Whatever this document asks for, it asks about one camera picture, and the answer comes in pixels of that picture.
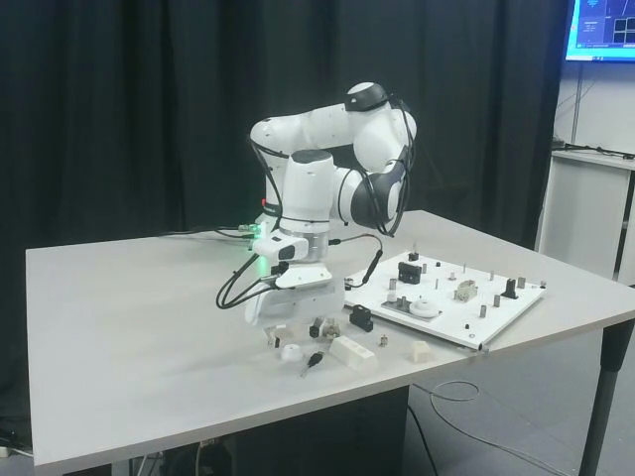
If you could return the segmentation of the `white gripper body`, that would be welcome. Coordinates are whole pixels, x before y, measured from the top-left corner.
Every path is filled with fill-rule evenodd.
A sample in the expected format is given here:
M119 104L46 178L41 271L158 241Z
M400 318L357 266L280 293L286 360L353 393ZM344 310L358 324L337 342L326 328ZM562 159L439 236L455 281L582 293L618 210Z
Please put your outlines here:
M250 299L244 312L247 323L267 327L292 319L325 317L340 312L344 305L344 281L301 287L299 289L265 290Z

